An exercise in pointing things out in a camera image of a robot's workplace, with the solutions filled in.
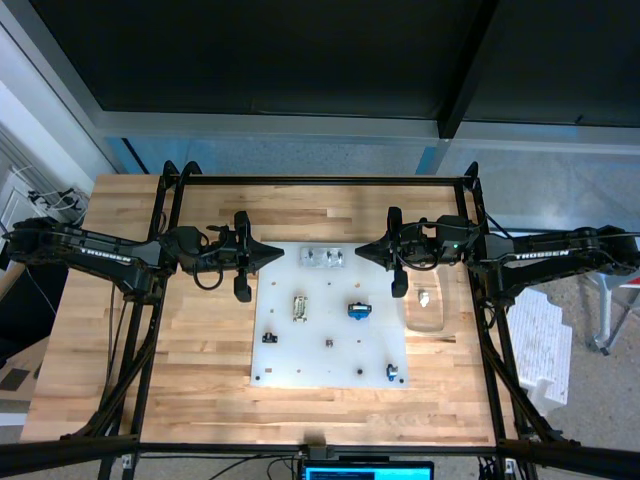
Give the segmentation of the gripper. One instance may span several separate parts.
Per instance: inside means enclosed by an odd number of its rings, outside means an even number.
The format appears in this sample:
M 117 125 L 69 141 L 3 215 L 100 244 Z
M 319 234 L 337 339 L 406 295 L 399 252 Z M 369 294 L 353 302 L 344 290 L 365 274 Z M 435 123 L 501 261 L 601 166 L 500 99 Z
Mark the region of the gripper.
M 405 267 L 417 271 L 427 270 L 429 247 L 428 238 L 423 233 L 426 221 L 423 217 L 417 222 L 404 223 L 401 209 L 390 207 L 388 234 L 385 233 L 380 239 L 355 249 L 358 257 L 382 267 L 385 271 L 389 270 L 390 253 L 394 272 L 391 293 L 394 298 L 402 298 L 408 291 L 409 280 Z
M 234 295 L 241 303 L 249 303 L 252 299 L 252 290 L 248 284 L 249 272 L 256 274 L 266 265 L 283 257 L 284 250 L 249 239 L 251 226 L 246 211 L 234 214 L 234 229 L 210 225 L 209 230 L 218 233 L 213 253 L 214 270 L 220 275 L 234 270 Z

